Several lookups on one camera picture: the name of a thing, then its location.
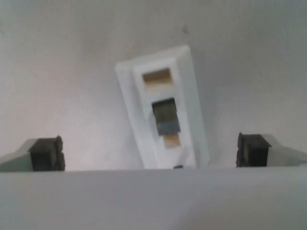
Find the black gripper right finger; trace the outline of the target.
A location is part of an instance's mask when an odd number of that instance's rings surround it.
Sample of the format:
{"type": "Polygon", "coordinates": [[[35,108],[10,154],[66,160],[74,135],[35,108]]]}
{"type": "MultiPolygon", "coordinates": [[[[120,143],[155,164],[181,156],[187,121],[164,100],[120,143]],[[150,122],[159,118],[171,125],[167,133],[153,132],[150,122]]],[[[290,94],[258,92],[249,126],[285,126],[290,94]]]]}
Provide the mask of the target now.
{"type": "Polygon", "coordinates": [[[282,145],[270,134],[242,134],[237,140],[236,167],[306,166],[307,154],[282,145]]]}

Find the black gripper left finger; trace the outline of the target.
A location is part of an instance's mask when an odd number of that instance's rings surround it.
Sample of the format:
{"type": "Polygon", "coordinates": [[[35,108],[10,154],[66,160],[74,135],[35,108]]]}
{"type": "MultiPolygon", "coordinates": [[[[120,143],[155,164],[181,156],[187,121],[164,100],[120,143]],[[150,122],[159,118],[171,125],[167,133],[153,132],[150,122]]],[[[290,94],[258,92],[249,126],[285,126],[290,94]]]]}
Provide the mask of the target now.
{"type": "Polygon", "coordinates": [[[30,138],[12,153],[0,157],[2,172],[65,171],[61,136],[30,138]]]}

